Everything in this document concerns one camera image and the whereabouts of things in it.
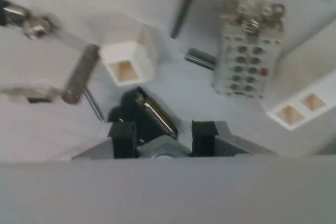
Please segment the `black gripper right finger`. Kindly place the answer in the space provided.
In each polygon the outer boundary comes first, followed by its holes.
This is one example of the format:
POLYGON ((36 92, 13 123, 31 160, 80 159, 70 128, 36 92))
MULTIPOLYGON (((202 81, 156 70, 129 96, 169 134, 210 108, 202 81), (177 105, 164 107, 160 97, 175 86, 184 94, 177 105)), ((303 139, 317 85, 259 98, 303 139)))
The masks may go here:
POLYGON ((232 134, 226 121, 193 121, 192 152, 195 157, 233 157, 266 154, 267 149, 232 134))

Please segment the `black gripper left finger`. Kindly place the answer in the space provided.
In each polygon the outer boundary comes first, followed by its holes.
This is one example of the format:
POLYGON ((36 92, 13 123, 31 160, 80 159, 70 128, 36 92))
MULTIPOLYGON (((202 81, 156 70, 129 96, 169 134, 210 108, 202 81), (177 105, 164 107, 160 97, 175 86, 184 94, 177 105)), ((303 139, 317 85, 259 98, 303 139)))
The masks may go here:
POLYGON ((72 159, 136 158, 137 127, 134 122, 112 123, 108 137, 97 144, 82 148, 72 159))

